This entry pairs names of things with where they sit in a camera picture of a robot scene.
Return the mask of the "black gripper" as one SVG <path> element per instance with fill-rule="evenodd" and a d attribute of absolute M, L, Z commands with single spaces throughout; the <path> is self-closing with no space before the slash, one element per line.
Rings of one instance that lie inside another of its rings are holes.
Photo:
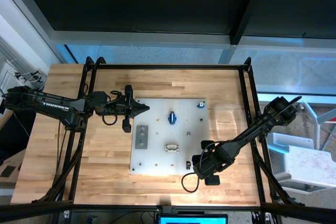
<path fill-rule="evenodd" d="M 216 142 L 211 141 L 211 140 L 203 140 L 201 141 L 201 148 L 202 148 L 202 153 L 200 157 L 200 162 L 199 166 L 201 167 L 203 156 L 205 152 L 208 152 L 212 149 L 212 147 L 215 147 Z M 204 183 L 205 185 L 219 185 L 220 184 L 220 178 L 218 175 L 213 175 L 210 174 L 206 178 L 204 178 Z"/>
<path fill-rule="evenodd" d="M 121 94 L 121 92 L 116 90 L 111 91 L 111 94 L 115 94 L 117 97 L 109 104 L 111 114 L 114 115 L 114 122 L 109 123 L 109 126 L 116 124 L 119 115 L 124 115 L 124 119 L 122 121 L 122 129 L 125 133 L 130 133 L 131 109 L 133 108 L 132 116 L 137 116 L 141 113 L 148 111 L 150 108 L 149 106 L 141 104 L 139 101 L 136 101 L 135 99 L 132 100 L 133 89 L 131 85 L 125 86 L 124 94 Z"/>

